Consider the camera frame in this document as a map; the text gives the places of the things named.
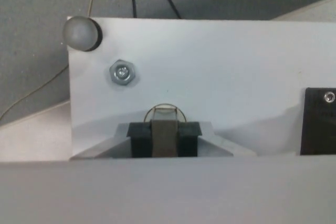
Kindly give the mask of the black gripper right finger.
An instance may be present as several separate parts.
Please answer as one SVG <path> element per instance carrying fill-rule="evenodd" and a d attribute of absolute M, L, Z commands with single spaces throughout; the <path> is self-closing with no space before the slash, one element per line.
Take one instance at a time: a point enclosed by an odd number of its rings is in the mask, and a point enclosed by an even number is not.
<path fill-rule="evenodd" d="M 233 157 L 210 122 L 179 122 L 177 135 L 178 157 Z"/>

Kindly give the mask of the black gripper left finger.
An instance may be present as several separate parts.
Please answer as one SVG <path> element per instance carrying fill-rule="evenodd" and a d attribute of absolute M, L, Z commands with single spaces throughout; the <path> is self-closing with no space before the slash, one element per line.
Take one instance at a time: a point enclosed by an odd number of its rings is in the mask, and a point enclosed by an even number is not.
<path fill-rule="evenodd" d="M 72 160 L 148 158 L 152 156 L 150 123 L 120 123 L 113 137 L 71 157 Z"/>

